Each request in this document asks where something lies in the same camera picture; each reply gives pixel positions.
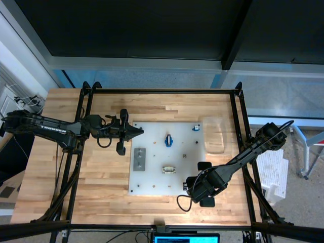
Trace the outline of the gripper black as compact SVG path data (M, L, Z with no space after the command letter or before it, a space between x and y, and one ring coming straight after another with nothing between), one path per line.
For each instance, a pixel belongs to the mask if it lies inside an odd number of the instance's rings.
M126 153L124 141L128 140L126 138L129 127L128 119L128 111L126 109L122 109L120 111L119 118L114 116L111 122L111 138L119 140L116 144L116 151L118 155L125 155ZM132 132L130 132L130 140L144 133L144 129L139 122L133 122L130 125L130 129L132 130Z
M199 174L186 179L187 194L190 196L191 201L199 204L200 207L214 207L215 186L208 176L212 163L201 161L197 164L197 167Z

